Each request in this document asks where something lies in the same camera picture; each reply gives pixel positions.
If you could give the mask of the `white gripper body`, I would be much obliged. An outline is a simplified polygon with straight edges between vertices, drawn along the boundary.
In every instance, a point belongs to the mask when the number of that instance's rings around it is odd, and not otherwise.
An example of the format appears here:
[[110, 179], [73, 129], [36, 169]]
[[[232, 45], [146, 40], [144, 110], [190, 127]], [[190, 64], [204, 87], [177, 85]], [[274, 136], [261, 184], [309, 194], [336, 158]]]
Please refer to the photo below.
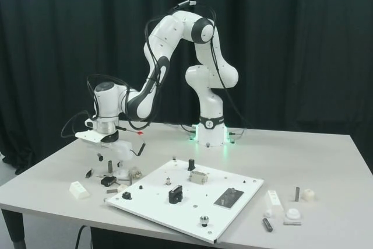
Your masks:
[[104, 155], [116, 158], [119, 161], [131, 160], [131, 143], [127, 141], [101, 142], [101, 151]]

